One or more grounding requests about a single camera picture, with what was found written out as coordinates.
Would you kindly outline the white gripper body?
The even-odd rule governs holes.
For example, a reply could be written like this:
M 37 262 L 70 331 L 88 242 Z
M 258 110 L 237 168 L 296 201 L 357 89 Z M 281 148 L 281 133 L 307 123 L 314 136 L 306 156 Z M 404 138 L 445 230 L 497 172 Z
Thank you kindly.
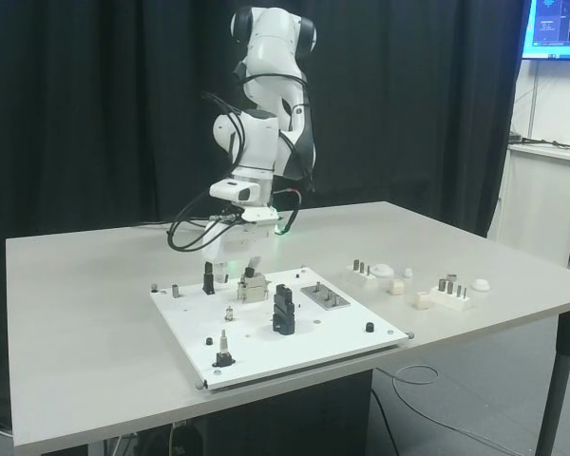
M 213 221 L 202 238 L 202 255 L 211 262 L 249 260 L 261 257 L 270 244 L 271 224 Z

